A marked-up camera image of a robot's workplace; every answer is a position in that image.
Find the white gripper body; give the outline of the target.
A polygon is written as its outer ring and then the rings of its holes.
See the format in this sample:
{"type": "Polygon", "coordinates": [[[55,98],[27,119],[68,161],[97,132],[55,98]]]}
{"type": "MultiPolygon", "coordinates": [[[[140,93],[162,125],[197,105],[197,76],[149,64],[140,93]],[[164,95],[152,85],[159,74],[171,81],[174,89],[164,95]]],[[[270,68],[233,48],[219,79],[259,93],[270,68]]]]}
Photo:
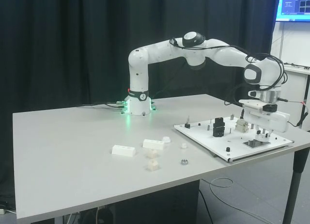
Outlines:
{"type": "Polygon", "coordinates": [[[269,131],[286,132],[290,115],[284,112],[259,112],[258,110],[245,109],[245,121],[269,131]]]}

